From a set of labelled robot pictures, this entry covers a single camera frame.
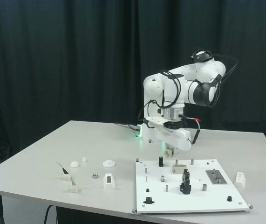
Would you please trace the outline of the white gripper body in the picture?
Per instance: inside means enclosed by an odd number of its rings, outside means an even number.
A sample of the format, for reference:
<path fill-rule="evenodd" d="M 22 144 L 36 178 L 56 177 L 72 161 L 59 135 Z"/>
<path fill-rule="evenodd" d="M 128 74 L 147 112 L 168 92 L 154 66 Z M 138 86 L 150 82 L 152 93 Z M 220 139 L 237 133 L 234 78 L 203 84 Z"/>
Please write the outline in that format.
<path fill-rule="evenodd" d="M 187 151 L 191 148 L 191 133 L 185 129 L 163 130 L 162 140 L 172 148 Z"/>

